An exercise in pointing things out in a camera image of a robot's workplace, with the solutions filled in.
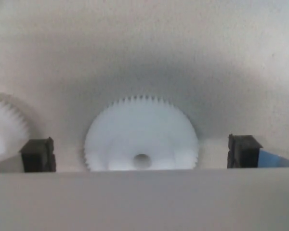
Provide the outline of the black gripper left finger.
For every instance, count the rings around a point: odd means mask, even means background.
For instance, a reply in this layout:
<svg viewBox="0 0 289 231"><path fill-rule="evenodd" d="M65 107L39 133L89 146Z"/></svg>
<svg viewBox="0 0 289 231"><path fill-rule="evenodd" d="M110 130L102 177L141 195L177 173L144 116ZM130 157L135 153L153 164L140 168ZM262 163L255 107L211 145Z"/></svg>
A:
<svg viewBox="0 0 289 231"><path fill-rule="evenodd" d="M29 139L0 154L0 173L43 173L56 171L54 141Z"/></svg>

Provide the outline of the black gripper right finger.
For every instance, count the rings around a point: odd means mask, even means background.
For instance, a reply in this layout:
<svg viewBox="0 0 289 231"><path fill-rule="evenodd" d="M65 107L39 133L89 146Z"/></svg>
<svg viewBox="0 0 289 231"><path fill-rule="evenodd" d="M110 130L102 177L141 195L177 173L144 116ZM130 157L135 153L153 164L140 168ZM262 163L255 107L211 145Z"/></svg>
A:
<svg viewBox="0 0 289 231"><path fill-rule="evenodd" d="M227 168L285 168L289 159L263 150L252 135L228 136Z"/></svg>

